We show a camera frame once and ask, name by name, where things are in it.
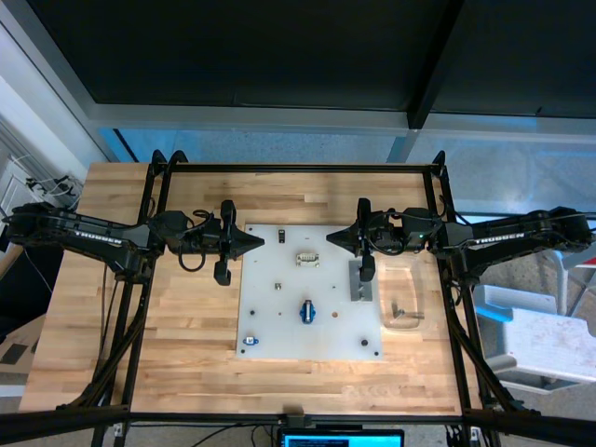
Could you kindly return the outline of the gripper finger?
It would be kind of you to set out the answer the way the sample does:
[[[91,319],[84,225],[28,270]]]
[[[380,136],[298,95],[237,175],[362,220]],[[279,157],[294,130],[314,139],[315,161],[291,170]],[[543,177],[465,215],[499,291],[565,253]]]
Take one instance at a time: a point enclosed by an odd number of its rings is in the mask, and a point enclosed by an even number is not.
[[[234,243],[232,246],[232,258],[237,259],[245,253],[256,250],[264,245],[263,241],[244,241]]]
[[[326,237],[326,240],[353,255],[359,254],[359,242],[357,240],[345,237]]]
[[[326,236],[327,239],[354,239],[359,237],[359,223],[355,222],[341,230],[334,231]]]
[[[232,239],[235,242],[264,242],[261,237],[246,233],[239,229],[236,225],[234,225],[232,228]]]

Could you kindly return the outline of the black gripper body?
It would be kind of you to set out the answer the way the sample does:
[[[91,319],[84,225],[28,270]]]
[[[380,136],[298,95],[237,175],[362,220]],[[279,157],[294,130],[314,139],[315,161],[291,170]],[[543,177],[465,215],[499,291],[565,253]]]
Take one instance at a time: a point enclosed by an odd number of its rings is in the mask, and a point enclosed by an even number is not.
[[[214,265],[213,277],[219,285],[230,285],[232,274],[228,268],[230,260],[238,257],[234,239],[237,209],[232,200],[226,199],[221,204],[220,218],[213,218],[206,224],[202,237],[202,253],[217,255],[219,260]]]
[[[376,267],[374,252],[387,256],[396,255],[395,226],[389,221],[396,216],[396,210],[389,208],[387,211],[372,211],[371,201],[360,198],[357,208],[359,223],[359,247],[362,258],[359,268],[359,279],[362,282],[371,282],[374,278]]]

